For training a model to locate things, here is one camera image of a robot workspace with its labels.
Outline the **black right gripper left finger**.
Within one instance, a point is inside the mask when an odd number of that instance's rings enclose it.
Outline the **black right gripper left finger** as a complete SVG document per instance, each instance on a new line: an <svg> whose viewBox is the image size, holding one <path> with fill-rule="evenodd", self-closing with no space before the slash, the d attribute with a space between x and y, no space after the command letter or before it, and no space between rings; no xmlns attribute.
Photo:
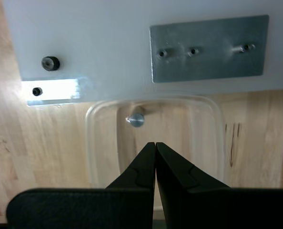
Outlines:
<svg viewBox="0 0 283 229"><path fill-rule="evenodd" d="M37 188L15 196L6 217L12 229L150 229L155 143L147 143L106 188Z"/></svg>

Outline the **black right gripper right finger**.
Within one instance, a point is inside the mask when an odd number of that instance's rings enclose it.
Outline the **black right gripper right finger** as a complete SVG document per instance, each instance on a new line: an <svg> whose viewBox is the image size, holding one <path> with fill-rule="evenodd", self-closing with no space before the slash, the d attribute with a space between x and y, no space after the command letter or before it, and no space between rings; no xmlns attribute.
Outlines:
<svg viewBox="0 0 283 229"><path fill-rule="evenodd" d="M156 174L169 229L283 229L283 189L229 187L164 143Z"/></svg>

